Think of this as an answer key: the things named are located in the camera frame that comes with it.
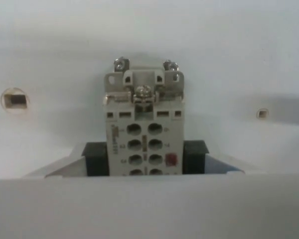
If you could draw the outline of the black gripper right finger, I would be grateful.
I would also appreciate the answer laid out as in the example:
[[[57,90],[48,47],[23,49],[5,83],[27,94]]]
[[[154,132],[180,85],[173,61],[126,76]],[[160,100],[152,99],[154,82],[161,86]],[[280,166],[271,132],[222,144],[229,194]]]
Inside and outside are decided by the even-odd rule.
[[[244,171],[232,162],[211,156],[203,140],[186,140],[183,145],[183,174],[228,174]]]

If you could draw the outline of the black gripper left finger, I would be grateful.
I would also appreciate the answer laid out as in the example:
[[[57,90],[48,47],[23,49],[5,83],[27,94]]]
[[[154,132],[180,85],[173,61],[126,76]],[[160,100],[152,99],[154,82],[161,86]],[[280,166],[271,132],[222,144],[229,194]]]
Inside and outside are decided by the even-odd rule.
[[[26,178],[99,176],[107,176],[107,144],[105,142],[80,143],[68,156],[25,175]]]

